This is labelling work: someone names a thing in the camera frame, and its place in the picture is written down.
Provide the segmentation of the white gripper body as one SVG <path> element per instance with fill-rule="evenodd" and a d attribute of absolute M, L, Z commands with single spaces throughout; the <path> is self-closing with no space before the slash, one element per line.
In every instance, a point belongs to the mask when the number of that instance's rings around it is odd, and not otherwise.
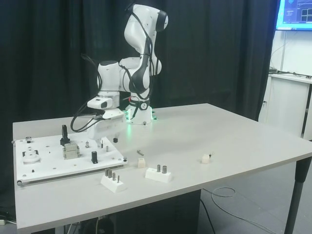
<path fill-rule="evenodd" d="M 123 130 L 123 121 L 102 120 L 87 130 L 89 139 L 100 140 L 103 137 L 118 135 Z"/>

